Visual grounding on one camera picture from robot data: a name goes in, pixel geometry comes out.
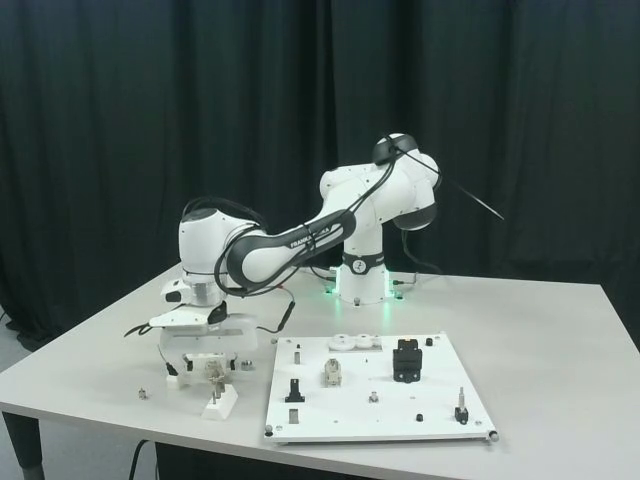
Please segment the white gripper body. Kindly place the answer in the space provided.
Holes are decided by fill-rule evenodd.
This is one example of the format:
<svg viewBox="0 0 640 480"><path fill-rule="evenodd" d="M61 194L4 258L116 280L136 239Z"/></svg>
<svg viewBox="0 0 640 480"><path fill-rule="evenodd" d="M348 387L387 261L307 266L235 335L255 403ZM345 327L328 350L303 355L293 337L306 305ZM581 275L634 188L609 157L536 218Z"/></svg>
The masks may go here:
<svg viewBox="0 0 640 480"><path fill-rule="evenodd" d="M233 355L257 348L257 323L250 315L234 314L209 324L204 318L162 320L159 346L166 357L183 354Z"/></svg>

